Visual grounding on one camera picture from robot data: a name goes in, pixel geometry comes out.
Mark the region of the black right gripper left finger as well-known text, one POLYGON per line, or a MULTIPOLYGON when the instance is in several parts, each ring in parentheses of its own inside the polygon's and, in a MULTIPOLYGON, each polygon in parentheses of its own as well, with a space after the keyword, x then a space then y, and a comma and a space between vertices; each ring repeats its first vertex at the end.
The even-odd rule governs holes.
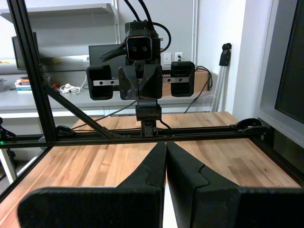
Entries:
POLYGON ((166 143, 159 142, 117 187, 47 187, 18 205, 23 228, 160 228, 166 143))

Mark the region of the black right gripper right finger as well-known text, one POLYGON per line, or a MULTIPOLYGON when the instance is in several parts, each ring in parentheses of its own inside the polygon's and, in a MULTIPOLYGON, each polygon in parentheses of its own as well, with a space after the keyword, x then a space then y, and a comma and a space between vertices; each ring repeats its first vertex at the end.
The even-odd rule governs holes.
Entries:
POLYGON ((302 188, 241 187, 174 142, 167 177, 180 228, 301 228, 302 188))

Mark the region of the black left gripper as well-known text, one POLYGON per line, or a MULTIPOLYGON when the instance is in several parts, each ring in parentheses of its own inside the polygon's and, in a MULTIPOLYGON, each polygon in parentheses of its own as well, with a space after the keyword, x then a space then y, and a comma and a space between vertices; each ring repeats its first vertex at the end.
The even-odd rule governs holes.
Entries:
POLYGON ((195 66, 191 61, 172 62, 171 69, 163 75, 160 64, 121 66, 117 78, 112 78, 109 65, 89 66, 86 70, 90 97, 93 100, 109 100, 119 91, 122 100, 160 99, 163 84, 170 84, 174 97, 190 97, 194 93, 195 66))

